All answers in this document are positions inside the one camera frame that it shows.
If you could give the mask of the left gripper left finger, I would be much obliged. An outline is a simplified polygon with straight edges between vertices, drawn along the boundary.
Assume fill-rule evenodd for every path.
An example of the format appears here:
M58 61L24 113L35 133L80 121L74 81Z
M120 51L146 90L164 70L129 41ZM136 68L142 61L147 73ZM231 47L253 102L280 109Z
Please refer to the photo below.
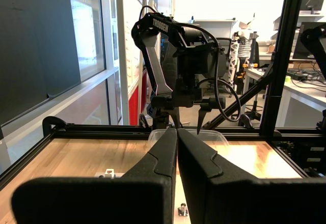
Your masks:
M167 129L119 178L49 177L14 191L17 223L172 223L177 132Z

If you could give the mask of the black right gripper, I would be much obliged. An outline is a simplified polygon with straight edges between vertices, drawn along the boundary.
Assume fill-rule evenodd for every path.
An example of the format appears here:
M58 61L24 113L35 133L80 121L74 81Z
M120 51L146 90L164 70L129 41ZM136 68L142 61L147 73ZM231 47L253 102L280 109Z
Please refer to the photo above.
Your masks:
M222 96L211 95L205 98L200 85L210 82L212 85L215 79L220 77L216 74L220 68L215 67L216 59L225 65L226 58L221 52L214 53L207 50L195 52L171 51L163 61L160 71L162 79L156 80L156 94L151 98L151 105L154 108L170 110L169 114L175 128L180 128L179 107L192 107L199 104L197 134L200 133L204 118L210 109L224 109L226 100Z

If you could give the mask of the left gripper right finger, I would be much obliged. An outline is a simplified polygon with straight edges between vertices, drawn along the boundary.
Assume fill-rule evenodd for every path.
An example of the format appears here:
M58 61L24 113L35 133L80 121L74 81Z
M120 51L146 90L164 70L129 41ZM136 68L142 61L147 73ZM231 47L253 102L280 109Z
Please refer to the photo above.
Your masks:
M185 129L178 164L192 223L325 223L325 179L259 179Z

